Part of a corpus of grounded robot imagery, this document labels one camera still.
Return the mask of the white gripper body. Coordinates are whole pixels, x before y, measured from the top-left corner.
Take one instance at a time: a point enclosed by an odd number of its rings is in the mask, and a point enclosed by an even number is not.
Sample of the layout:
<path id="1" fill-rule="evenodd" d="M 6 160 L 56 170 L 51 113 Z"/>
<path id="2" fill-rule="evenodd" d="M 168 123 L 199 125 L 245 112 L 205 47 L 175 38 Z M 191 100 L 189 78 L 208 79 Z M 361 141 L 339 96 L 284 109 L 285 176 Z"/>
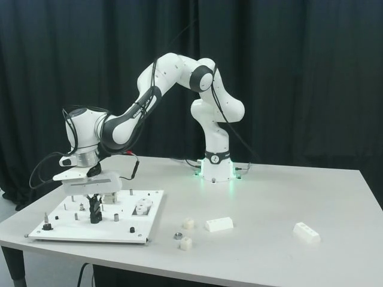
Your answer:
<path id="1" fill-rule="evenodd" d="M 69 196 L 116 193 L 121 190 L 121 179 L 116 172 L 101 172 L 90 178 L 64 181 L 63 190 Z"/>

